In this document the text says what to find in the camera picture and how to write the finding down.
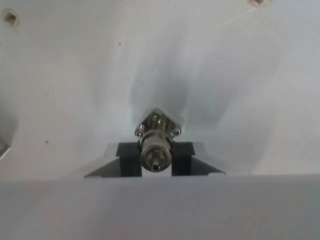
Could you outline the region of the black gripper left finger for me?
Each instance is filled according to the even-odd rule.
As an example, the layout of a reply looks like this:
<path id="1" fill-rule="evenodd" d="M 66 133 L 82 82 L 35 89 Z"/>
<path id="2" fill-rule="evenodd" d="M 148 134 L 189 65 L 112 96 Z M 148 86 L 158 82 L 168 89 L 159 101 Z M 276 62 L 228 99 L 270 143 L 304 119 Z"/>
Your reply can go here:
<path id="1" fill-rule="evenodd" d="M 128 178 L 141 177 L 142 164 L 140 162 L 141 147 L 136 142 L 120 142 L 117 145 L 115 159 L 89 172 L 85 178 Z"/>

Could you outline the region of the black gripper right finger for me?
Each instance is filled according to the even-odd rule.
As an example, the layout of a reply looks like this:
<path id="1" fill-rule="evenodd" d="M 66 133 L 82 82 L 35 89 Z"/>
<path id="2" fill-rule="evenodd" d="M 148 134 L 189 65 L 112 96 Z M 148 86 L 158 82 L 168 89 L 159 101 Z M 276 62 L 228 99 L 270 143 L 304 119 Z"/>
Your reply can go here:
<path id="1" fill-rule="evenodd" d="M 214 165 L 203 142 L 182 141 L 172 143 L 171 175 L 178 176 L 208 176 L 226 172 Z"/>

